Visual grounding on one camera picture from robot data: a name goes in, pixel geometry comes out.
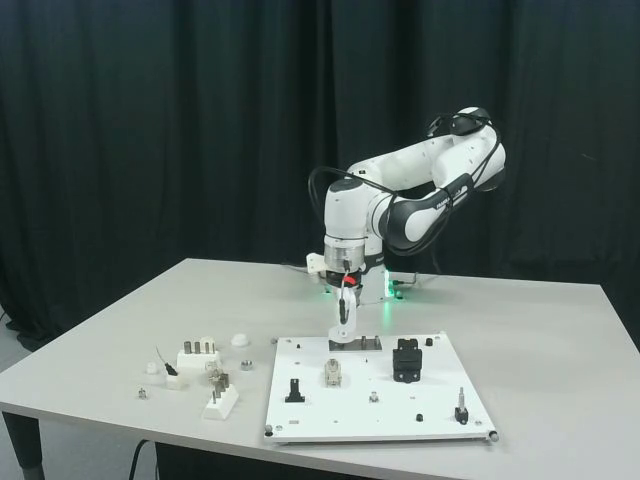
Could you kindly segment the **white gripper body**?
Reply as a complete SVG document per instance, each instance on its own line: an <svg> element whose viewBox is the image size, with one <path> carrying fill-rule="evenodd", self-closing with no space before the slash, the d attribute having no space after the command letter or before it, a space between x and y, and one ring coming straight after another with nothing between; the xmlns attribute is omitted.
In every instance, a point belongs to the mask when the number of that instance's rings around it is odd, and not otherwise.
<svg viewBox="0 0 640 480"><path fill-rule="evenodd" d="M333 334L354 334L357 324L357 298L350 287L336 288L337 301L335 325Z"/></svg>

